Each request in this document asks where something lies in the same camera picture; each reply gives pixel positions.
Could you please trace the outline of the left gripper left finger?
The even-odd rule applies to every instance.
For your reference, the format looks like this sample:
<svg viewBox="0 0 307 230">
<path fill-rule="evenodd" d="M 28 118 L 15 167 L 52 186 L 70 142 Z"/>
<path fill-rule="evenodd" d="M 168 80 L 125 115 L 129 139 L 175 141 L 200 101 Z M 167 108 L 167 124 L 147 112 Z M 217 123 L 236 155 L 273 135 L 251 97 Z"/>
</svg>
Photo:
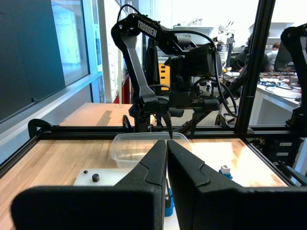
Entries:
<svg viewBox="0 0 307 230">
<path fill-rule="evenodd" d="M 18 230 L 161 230 L 167 147 L 157 141 L 114 186 L 36 186 L 12 201 Z"/>
</svg>

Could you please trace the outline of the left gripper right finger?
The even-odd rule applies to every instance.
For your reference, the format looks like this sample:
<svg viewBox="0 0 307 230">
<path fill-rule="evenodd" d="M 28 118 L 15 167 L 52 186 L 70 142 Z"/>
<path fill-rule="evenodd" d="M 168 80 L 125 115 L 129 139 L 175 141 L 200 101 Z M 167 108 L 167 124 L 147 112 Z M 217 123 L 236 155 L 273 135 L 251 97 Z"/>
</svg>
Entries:
<svg viewBox="0 0 307 230">
<path fill-rule="evenodd" d="M 243 187 L 173 140 L 168 178 L 182 230 L 304 230 L 305 187 Z"/>
</svg>

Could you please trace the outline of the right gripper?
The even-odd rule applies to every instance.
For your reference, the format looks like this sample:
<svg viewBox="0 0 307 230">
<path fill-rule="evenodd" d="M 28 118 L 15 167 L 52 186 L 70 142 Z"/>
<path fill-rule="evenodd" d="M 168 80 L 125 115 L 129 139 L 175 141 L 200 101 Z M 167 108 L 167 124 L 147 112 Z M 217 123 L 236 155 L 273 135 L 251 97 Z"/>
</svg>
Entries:
<svg viewBox="0 0 307 230">
<path fill-rule="evenodd" d="M 190 138 L 194 138 L 196 126 L 200 118 L 209 112 L 218 111 L 220 102 L 217 99 L 203 99 L 194 97 L 194 92 L 170 92 L 168 96 L 157 96 L 154 101 L 144 103 L 144 110 L 148 113 L 161 115 L 169 136 L 173 139 L 171 116 L 181 117 L 181 110 L 192 110 Z"/>
</svg>

